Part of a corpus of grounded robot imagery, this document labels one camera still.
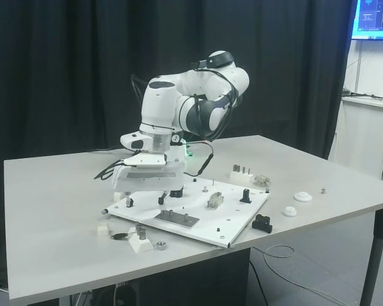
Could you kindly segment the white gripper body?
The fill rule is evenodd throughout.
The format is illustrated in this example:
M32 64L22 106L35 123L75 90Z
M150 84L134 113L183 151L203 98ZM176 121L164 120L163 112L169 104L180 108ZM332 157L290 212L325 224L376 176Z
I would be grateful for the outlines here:
M112 188L117 192L177 191L184 185L186 163L168 162L164 166L115 166Z

